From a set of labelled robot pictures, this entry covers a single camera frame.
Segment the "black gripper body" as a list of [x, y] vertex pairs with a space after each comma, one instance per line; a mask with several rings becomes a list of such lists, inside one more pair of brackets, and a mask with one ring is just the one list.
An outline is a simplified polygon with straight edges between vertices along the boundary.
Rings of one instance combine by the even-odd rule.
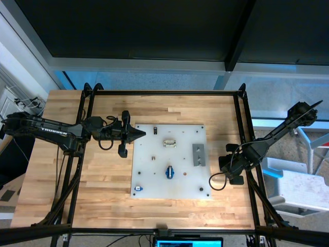
[[218, 158], [220, 171], [229, 179], [230, 185], [244, 185], [244, 178], [241, 175], [243, 167], [243, 156], [238, 144], [227, 144], [226, 156]]
[[121, 114], [121, 120], [116, 120], [113, 124], [113, 140], [120, 141], [118, 146], [118, 154], [120, 157], [127, 157], [126, 143], [130, 142], [130, 120], [129, 111], [125, 110]]

